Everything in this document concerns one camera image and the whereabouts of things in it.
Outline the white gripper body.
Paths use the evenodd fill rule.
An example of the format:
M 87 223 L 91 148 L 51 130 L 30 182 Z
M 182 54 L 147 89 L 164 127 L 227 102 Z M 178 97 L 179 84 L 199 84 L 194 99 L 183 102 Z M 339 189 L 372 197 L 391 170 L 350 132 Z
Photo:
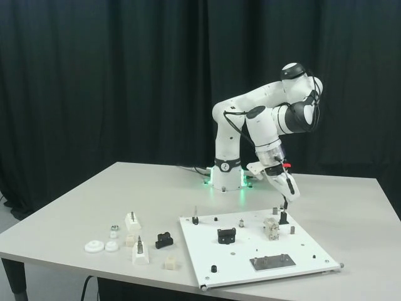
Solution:
M 295 201 L 300 197 L 298 185 L 292 175 L 288 172 L 276 172 L 265 170 L 269 183 L 282 195 L 286 196 L 289 202 Z

